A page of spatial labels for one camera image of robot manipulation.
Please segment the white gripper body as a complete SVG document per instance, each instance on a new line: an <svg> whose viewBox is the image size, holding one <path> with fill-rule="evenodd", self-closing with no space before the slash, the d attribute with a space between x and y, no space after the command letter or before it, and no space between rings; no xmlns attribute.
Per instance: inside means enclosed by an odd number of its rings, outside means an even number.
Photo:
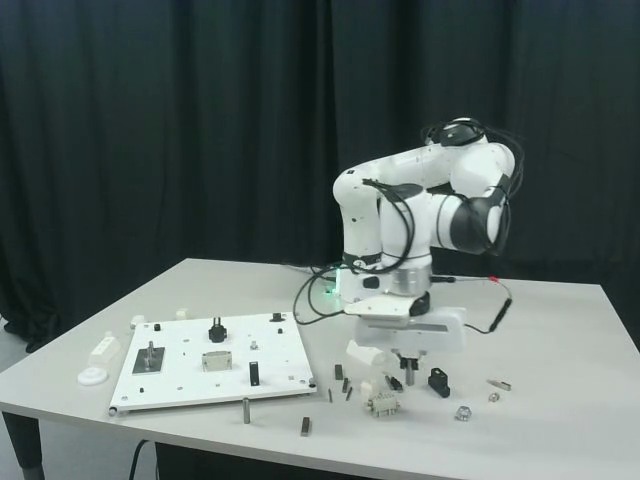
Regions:
<svg viewBox="0 0 640 480"><path fill-rule="evenodd" d="M466 344L467 310L436 307L415 317L360 316L354 341L383 351L461 351Z"/></svg>

